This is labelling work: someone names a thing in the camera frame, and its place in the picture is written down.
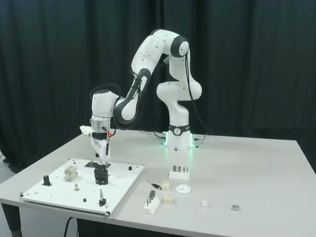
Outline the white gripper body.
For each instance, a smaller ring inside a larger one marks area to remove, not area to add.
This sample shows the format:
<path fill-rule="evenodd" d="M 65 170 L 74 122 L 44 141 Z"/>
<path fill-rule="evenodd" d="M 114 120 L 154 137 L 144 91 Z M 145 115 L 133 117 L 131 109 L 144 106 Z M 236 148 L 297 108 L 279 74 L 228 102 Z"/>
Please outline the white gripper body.
<path fill-rule="evenodd" d="M 111 157 L 111 149 L 110 142 L 108 139 L 98 140 L 94 138 L 90 138 L 91 145 L 99 155 L 100 158 L 110 158 Z"/>

